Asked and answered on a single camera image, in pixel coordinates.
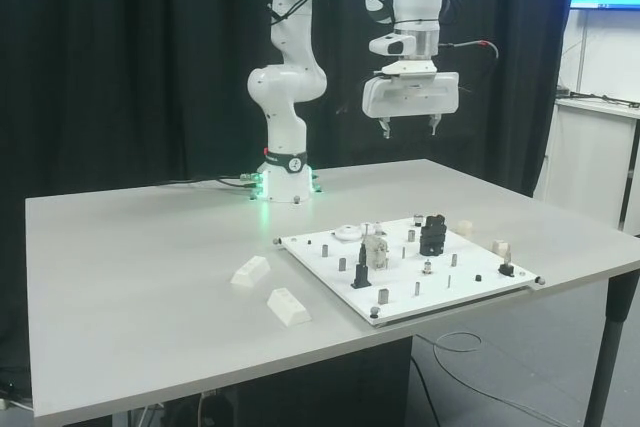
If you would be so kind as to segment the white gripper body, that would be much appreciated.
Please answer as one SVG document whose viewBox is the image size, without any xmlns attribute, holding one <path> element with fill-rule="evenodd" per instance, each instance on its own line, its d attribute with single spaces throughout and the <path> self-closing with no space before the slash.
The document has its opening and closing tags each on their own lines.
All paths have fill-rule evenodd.
<svg viewBox="0 0 640 427">
<path fill-rule="evenodd" d="M 370 118 L 455 113 L 459 107 L 459 74 L 375 77 L 365 83 L 362 110 Z"/>
</svg>

